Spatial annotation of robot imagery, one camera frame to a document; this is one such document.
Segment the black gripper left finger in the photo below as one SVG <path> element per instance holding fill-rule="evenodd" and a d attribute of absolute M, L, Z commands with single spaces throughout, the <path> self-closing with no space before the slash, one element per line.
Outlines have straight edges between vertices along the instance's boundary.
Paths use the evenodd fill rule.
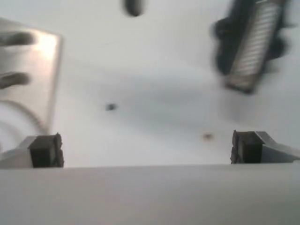
<path fill-rule="evenodd" d="M 64 167 L 62 138 L 55 135 L 26 137 L 16 148 L 0 154 L 1 168 Z"/>

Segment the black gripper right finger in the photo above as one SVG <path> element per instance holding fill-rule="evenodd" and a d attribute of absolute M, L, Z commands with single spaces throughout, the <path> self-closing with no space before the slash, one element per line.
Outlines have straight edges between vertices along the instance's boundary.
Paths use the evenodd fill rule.
<path fill-rule="evenodd" d="M 278 164 L 300 161 L 300 150 L 276 142 L 264 131 L 234 131 L 232 164 Z"/>

